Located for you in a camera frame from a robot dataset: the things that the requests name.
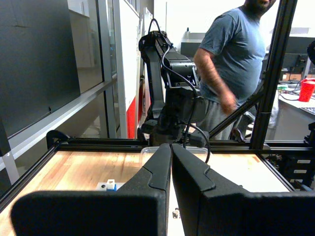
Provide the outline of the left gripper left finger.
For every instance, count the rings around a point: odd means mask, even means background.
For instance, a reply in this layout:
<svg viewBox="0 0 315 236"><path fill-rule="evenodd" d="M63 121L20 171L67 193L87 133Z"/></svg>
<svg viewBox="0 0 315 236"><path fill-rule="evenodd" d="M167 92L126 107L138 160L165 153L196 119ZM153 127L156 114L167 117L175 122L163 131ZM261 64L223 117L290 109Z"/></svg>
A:
<svg viewBox="0 0 315 236"><path fill-rule="evenodd" d="M164 236L167 234L170 145L161 145L117 191L37 191L16 201L18 236Z"/></svg>

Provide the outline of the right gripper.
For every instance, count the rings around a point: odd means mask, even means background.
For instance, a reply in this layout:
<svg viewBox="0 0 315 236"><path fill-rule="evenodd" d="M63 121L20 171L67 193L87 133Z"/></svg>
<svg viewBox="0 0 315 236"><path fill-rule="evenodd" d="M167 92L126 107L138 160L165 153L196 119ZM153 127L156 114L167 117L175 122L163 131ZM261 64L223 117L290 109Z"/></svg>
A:
<svg viewBox="0 0 315 236"><path fill-rule="evenodd" d="M200 130L194 125L192 133L185 136L186 125L184 123L176 123L174 126L162 128L157 120L150 119L144 122L140 127L140 141L148 141L149 146L156 147L164 143L177 143L185 146L205 147L209 141L209 133Z"/></svg>

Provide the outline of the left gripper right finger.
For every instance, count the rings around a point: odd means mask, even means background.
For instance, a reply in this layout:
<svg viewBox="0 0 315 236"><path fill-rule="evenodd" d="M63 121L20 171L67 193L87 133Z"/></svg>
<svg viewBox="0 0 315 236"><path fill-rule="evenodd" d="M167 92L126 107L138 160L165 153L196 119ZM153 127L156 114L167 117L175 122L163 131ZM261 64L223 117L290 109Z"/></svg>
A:
<svg viewBox="0 0 315 236"><path fill-rule="evenodd" d="M172 177L187 236L312 236L312 192L252 193L178 144Z"/></svg>

